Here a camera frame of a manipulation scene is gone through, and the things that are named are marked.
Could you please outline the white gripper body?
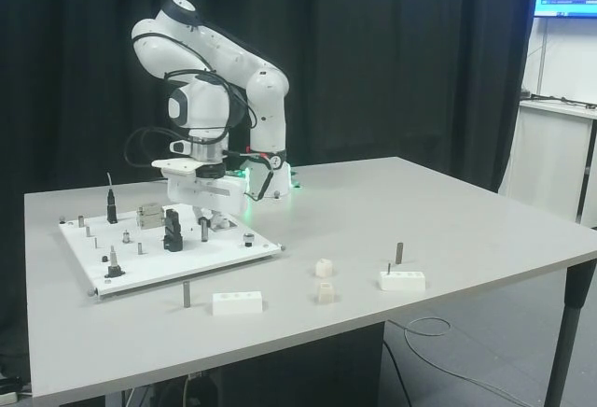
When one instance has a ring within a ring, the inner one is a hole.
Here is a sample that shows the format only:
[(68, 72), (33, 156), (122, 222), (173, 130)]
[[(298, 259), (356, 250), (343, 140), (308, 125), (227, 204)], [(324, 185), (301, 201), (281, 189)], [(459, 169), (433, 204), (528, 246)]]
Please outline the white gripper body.
[(247, 206), (246, 181), (239, 177), (224, 176), (218, 179), (168, 177), (167, 195), (176, 204), (241, 214)]

